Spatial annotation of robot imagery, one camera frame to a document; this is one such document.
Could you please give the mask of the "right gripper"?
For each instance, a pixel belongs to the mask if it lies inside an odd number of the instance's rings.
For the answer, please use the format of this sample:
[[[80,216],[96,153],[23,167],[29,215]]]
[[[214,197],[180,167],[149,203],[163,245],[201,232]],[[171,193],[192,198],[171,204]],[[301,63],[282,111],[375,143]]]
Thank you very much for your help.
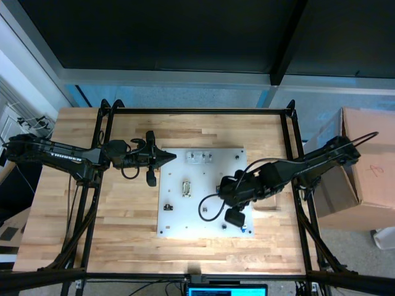
[[[219,197],[225,205],[241,212],[251,202],[269,198],[269,191],[263,185],[260,175],[237,170],[234,176],[224,176],[219,187]]]

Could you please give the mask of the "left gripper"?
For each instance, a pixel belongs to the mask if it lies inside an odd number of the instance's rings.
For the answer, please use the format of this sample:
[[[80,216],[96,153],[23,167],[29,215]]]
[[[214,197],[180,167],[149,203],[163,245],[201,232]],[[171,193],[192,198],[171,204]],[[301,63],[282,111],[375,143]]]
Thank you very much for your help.
[[[156,187],[157,179],[154,169],[160,168],[168,162],[177,158],[176,154],[161,150],[156,147],[156,140],[153,131],[146,132],[146,140],[138,144],[138,162],[140,165],[147,167],[146,181],[148,186]]]

